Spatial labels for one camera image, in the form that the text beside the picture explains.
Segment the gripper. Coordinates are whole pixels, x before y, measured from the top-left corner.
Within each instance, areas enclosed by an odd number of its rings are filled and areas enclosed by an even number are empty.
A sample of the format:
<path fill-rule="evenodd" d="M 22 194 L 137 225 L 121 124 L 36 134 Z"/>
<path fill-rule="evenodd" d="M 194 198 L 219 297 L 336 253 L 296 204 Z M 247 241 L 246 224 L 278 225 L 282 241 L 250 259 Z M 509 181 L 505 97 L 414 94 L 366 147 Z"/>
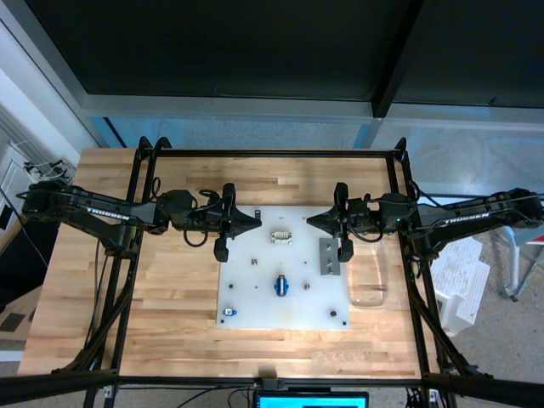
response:
<path fill-rule="evenodd" d="M 236 218 L 243 223 L 233 223 L 233 209 L 235 206 L 235 185 L 227 183 L 223 187 L 221 201 L 221 215 L 218 221 L 218 237 L 214 242 L 213 254 L 217 261 L 226 263 L 229 257 L 227 239 L 233 240 L 246 232 L 261 227 L 261 210 L 252 206 L 236 208 Z"/>
<path fill-rule="evenodd" d="M 354 243 L 349 238 L 349 190 L 345 183 L 337 183 L 334 190 L 335 208 L 307 218 L 307 224 L 324 231 L 331 237 L 337 237 L 340 245 L 337 250 L 339 262 L 349 262 L 354 256 Z"/>

